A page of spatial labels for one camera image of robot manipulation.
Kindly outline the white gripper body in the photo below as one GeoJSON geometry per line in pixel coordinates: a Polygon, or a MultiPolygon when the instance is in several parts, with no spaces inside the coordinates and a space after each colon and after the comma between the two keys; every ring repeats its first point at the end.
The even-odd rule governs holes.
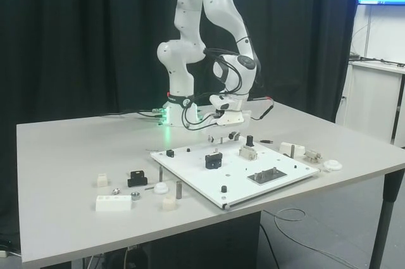
{"type": "Polygon", "coordinates": [[[203,125],[208,125],[202,130],[205,134],[229,134],[240,132],[249,126],[251,120],[251,110],[224,111],[223,113],[208,113],[208,119],[203,125]]]}

